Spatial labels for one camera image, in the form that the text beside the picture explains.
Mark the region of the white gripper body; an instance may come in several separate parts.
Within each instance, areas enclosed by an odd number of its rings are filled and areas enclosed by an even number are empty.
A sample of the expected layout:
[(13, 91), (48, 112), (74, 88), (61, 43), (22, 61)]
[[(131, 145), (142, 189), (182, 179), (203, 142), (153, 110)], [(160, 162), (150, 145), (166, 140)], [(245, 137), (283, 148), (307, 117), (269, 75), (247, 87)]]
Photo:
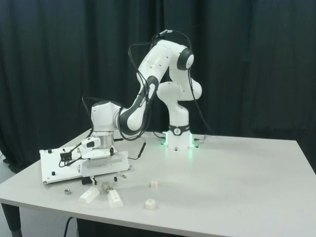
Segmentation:
[(82, 177), (117, 173), (127, 170), (127, 159), (93, 159), (86, 160), (81, 165)]

